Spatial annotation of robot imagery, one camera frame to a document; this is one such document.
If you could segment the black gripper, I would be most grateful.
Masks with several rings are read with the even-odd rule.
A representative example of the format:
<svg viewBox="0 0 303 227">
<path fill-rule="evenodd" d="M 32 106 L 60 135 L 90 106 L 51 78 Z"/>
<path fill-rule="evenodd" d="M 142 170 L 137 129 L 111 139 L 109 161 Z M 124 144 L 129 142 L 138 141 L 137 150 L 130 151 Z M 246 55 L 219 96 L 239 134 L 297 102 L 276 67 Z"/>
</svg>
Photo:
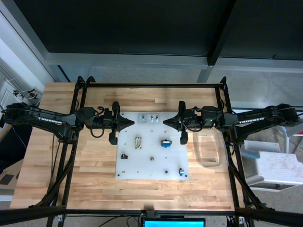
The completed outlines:
<svg viewBox="0 0 303 227">
<path fill-rule="evenodd" d="M 120 114 L 120 105 L 117 101 L 112 103 L 112 110 L 99 106 L 100 113 L 91 118 L 90 133 L 94 138 L 101 138 L 104 135 L 105 129 L 110 129 L 109 142 L 111 145 L 117 145 L 116 132 L 134 125 L 134 121 L 124 118 Z M 99 136 L 94 135 L 94 129 L 101 129 L 102 133 Z"/>
<path fill-rule="evenodd" d="M 163 124 L 177 131 L 181 131 L 180 144 L 186 145 L 188 142 L 188 132 L 200 132 L 202 130 L 201 117 L 195 112 L 197 107 L 186 109 L 184 101 L 179 102 L 178 114 L 166 119 Z"/>
</svg>

